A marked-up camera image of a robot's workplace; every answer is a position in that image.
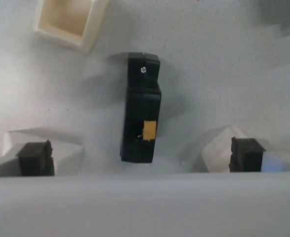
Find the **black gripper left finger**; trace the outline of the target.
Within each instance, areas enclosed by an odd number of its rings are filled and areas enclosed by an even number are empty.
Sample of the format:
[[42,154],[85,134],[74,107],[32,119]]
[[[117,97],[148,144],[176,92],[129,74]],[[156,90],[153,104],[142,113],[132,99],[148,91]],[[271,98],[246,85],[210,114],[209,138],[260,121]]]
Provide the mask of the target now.
[[0,177],[54,176],[52,152],[49,140],[16,144],[0,157]]

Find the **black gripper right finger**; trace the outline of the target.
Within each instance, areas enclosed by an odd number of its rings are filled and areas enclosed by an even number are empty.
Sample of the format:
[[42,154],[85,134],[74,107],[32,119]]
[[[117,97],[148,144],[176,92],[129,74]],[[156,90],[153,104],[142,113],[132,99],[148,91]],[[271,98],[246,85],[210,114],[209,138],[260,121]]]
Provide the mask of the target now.
[[230,172],[290,172],[290,154],[266,150],[254,138],[231,139]]

